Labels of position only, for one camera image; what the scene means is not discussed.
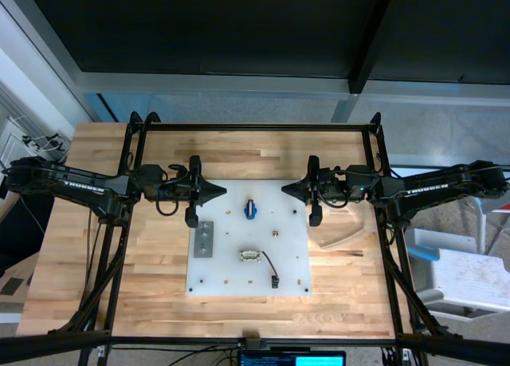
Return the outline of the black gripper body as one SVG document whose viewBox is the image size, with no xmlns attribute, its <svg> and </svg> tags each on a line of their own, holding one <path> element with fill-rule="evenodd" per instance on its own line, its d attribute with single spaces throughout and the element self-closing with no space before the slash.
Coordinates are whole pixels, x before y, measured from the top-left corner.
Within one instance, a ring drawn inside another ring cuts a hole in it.
<svg viewBox="0 0 510 366">
<path fill-rule="evenodd" d="M 188 202 L 185 209 L 185 223 L 189 228 L 198 226 L 198 215 L 196 207 L 199 204 L 200 179 L 202 175 L 202 162 L 198 155 L 190 157 L 189 167 L 182 164 L 170 164 L 168 168 L 175 172 L 172 178 L 167 177 L 161 186 L 161 200 L 173 202 L 175 208 L 172 212 L 163 212 L 161 215 L 171 217 L 179 210 L 180 202 Z"/>
<path fill-rule="evenodd" d="M 309 190 L 308 204 L 311 205 L 311 213 L 308 217 L 310 227 L 317 227 L 323 220 L 323 208 L 321 203 L 332 209 L 343 209 L 348 204 L 347 188 L 340 184 L 337 175 L 343 172 L 339 167 L 320 168 L 320 159 L 316 155 L 310 155 L 307 166 L 307 182 Z"/>
</svg>

